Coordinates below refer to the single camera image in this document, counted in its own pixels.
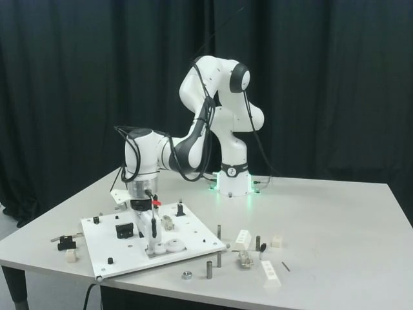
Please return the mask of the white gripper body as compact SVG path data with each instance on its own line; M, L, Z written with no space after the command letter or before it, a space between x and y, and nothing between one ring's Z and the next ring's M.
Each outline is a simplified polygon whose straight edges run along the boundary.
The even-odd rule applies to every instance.
M159 214L154 209L148 211L130 210L133 223L147 244L155 245L162 242L162 224Z

